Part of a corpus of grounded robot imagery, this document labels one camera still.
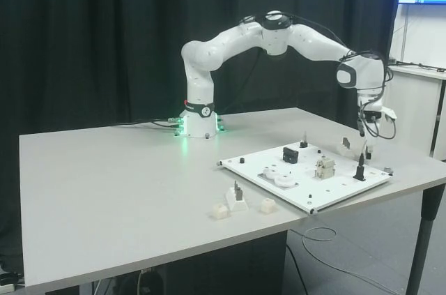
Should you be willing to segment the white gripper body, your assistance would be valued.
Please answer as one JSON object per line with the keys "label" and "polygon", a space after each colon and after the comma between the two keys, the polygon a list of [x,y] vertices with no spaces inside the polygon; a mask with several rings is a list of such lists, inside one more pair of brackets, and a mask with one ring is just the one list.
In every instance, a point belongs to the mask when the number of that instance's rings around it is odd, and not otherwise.
{"label": "white gripper body", "polygon": [[[381,139],[394,139],[397,135],[397,115],[395,111],[389,107],[381,107],[381,117],[378,120],[378,137]],[[392,127],[392,133],[390,135],[385,135],[383,132],[384,121],[390,123]]]}

